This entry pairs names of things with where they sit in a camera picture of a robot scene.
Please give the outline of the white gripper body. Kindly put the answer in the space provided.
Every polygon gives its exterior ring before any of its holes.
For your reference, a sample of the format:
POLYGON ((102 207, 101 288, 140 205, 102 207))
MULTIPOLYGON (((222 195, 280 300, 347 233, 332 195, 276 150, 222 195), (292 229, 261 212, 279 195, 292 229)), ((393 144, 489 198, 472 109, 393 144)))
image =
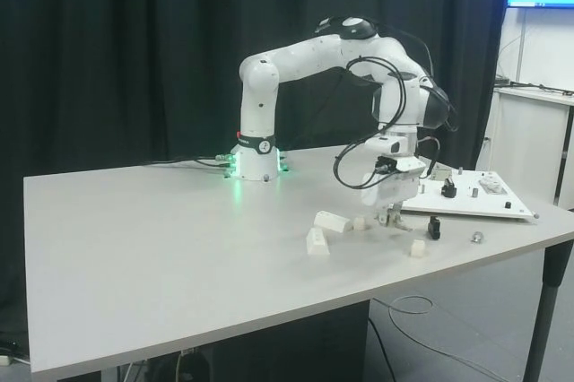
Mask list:
POLYGON ((420 171, 386 176, 365 173, 361 179, 367 184, 361 190, 361 202, 376 210, 385 209, 391 204, 401 204, 417 195, 420 175, 420 171))

